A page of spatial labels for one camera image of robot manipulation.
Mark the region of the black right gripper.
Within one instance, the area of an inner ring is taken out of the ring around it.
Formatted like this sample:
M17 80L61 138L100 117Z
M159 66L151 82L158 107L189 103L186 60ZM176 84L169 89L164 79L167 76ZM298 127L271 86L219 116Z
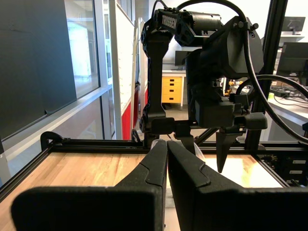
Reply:
M238 116L235 117L233 120L232 125L218 125L218 124L207 124L202 126L198 124L197 121L192 120L175 120L171 117L166 118L155 118L151 122L151 133L155 135L163 135L163 134L171 134L172 132L176 132L176 128L180 126L187 126L190 129L200 129L200 128L232 128L232 127L239 127L239 128L246 128L248 130L262 130L268 127L268 122L263 113L250 113L246 116ZM181 140L184 147L195 155L195 148L194 148L194 138L191 134L188 135L178 135L177 133L174 134L174 137L177 140ZM216 159L217 159L217 169L219 173L222 173L229 149L232 144L236 141L238 137L237 133L223 133L217 132L216 133Z

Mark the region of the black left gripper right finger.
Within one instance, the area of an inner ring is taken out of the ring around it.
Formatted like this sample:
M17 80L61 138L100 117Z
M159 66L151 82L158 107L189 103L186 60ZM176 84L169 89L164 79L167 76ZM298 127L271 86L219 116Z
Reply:
M169 141L168 175L183 231L305 231L305 188L244 188Z

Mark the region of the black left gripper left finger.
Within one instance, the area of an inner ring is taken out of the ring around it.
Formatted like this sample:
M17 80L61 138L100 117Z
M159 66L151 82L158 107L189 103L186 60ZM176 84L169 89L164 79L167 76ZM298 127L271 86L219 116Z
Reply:
M161 231L167 144L158 141L114 187L36 187L11 206L18 231Z

